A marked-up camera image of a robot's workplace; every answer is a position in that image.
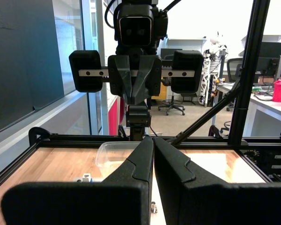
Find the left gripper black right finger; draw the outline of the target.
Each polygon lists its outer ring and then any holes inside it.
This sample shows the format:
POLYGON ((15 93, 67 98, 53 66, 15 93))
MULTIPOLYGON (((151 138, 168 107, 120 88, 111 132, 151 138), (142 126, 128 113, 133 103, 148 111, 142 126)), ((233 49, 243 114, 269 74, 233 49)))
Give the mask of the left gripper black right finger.
POLYGON ((281 182, 227 183, 155 138, 155 177, 169 225, 281 225, 281 182))

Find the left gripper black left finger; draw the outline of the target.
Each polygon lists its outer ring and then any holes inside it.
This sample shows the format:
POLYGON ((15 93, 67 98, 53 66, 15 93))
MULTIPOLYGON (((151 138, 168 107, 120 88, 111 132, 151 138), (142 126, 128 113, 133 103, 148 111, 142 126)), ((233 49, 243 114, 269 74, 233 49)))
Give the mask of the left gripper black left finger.
POLYGON ((154 142, 145 137, 101 182, 26 182, 1 200, 8 225, 148 225, 154 142))

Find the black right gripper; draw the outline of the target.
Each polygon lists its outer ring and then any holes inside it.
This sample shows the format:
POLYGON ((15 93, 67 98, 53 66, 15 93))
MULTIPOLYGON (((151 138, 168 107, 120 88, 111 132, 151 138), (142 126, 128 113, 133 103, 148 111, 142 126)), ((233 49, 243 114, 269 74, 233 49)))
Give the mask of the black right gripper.
POLYGON ((203 68, 199 51, 175 50, 168 59, 158 55, 112 55, 102 66, 98 51, 74 51, 69 56, 75 88, 80 92, 98 92, 109 83, 111 93, 128 105, 138 105, 158 96, 162 79, 178 94, 193 94, 199 89, 203 68))

